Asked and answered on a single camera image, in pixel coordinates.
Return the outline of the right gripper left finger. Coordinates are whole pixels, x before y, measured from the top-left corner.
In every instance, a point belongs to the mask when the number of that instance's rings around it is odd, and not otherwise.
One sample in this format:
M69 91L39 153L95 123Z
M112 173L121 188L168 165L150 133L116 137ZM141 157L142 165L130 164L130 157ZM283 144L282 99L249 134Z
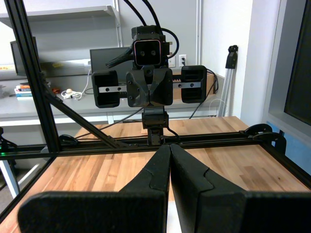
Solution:
M170 146L163 145L118 192L42 192L18 210L22 233L164 233Z

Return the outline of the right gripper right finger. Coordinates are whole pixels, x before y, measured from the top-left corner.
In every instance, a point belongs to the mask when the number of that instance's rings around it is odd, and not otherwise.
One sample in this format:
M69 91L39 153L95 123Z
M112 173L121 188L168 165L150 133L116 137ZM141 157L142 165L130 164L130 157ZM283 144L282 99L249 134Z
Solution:
M171 182L184 233L308 233L309 192L246 191L178 145Z

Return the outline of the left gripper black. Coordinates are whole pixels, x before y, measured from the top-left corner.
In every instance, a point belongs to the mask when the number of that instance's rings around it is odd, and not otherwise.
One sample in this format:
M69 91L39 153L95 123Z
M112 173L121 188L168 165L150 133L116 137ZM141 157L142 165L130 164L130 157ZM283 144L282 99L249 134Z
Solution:
M126 83L120 85L115 70L94 72L92 84L95 105L113 108L126 94L130 107L161 107L172 105L174 89L181 90L184 103L203 102L207 94L207 69L204 66L184 66L179 76L169 68L148 67L126 73Z

